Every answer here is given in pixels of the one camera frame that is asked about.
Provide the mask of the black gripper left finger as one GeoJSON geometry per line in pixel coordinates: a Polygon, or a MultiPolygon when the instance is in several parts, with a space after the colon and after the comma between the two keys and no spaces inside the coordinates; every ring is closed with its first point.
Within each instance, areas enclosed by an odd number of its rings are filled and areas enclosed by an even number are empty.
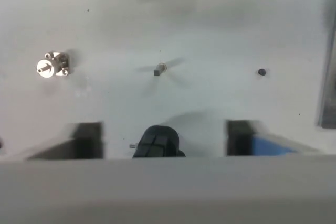
{"type": "Polygon", "coordinates": [[[49,142],[28,151],[27,160],[103,159],[103,123],[68,124],[49,142]]]}

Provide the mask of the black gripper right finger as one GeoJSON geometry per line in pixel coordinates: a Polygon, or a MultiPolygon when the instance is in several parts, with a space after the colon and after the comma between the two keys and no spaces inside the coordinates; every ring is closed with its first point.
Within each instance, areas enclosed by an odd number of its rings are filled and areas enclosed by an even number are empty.
{"type": "Polygon", "coordinates": [[[258,120],[227,120],[227,156],[320,155],[322,152],[270,132],[258,120]]]}

